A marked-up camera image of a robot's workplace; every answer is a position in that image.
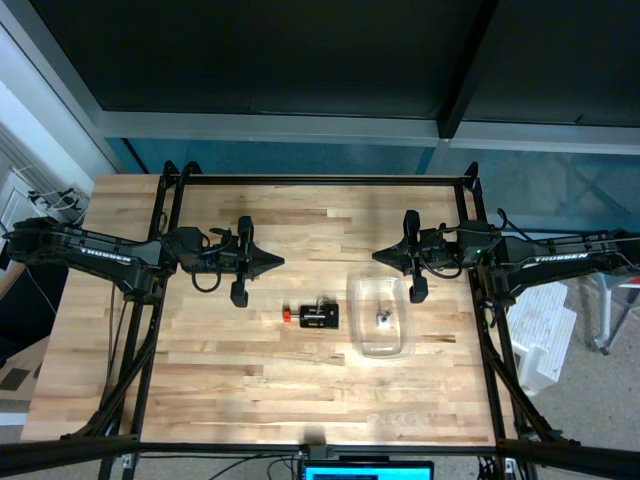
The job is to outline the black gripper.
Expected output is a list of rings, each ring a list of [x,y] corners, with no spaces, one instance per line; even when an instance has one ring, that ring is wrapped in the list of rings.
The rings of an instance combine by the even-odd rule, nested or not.
[[[462,266],[441,231],[420,229],[417,211],[406,211],[403,233],[401,241],[374,252],[372,259],[403,275],[410,275],[412,286],[409,289],[409,299],[412,304],[419,304],[429,293],[427,279],[422,275],[423,270],[439,279],[452,280],[462,274]]]
[[[266,252],[253,244],[254,225],[250,216],[242,216],[238,220],[237,234],[226,232],[222,235],[221,243],[208,250],[204,255],[206,271],[213,271],[216,275],[215,284],[209,288],[203,288],[203,293],[216,291],[224,273],[232,273],[236,279],[231,284],[230,298],[235,307],[248,306],[248,292],[245,283],[250,277],[250,262],[253,263],[252,278],[281,267],[285,264],[282,257]]]

